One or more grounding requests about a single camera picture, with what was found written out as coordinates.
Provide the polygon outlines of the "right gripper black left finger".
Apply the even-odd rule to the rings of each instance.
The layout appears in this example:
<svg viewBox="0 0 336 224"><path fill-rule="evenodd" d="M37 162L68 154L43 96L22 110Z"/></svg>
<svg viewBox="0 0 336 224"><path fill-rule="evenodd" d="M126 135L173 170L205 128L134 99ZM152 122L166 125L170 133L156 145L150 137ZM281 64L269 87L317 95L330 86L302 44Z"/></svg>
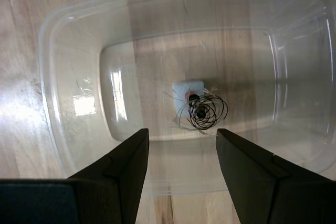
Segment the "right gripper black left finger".
<svg viewBox="0 0 336 224"><path fill-rule="evenodd" d="M140 129L67 179L2 179L1 223L135 223L148 158Z"/></svg>

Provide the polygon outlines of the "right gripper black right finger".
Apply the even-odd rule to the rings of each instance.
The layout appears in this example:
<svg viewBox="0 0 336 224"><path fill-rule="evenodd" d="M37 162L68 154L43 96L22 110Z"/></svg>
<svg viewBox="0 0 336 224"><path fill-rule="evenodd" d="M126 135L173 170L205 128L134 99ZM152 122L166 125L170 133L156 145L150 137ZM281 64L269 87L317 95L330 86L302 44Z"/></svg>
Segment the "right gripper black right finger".
<svg viewBox="0 0 336 224"><path fill-rule="evenodd" d="M216 151L241 223L335 223L335 181L227 129Z"/></svg>

